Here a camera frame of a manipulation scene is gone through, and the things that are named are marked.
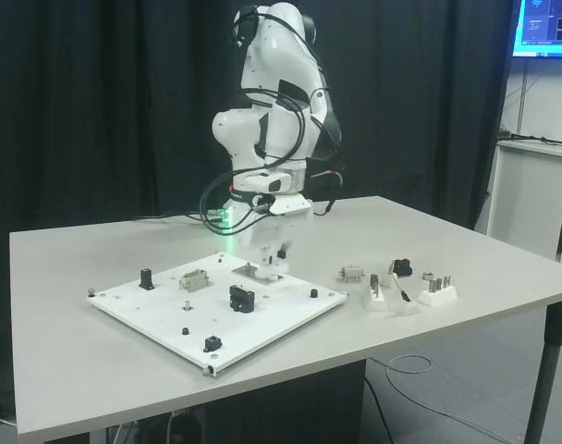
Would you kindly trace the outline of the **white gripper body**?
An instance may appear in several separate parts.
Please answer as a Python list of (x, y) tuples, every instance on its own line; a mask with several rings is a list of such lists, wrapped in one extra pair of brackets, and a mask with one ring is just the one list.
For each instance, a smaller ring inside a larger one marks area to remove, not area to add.
[(248, 227), (249, 249), (273, 249), (287, 252), (294, 241), (295, 218), (290, 216), (258, 215)]

